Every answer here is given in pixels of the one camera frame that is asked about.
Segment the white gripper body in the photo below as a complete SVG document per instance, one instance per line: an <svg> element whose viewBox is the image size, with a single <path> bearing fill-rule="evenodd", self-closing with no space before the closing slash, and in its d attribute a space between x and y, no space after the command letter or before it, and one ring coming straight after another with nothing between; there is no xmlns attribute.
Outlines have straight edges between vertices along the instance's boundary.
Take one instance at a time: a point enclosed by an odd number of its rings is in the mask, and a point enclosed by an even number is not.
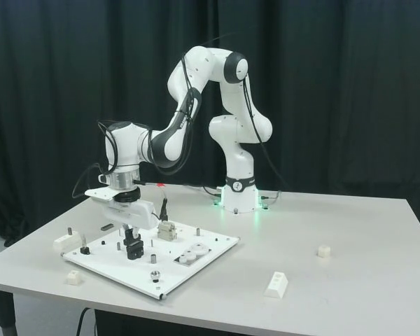
<svg viewBox="0 0 420 336"><path fill-rule="evenodd" d="M153 229L158 225L154 203L139 199L131 203L119 203L112 200L102 206L104 216L112 223L129 225L143 230Z"/></svg>

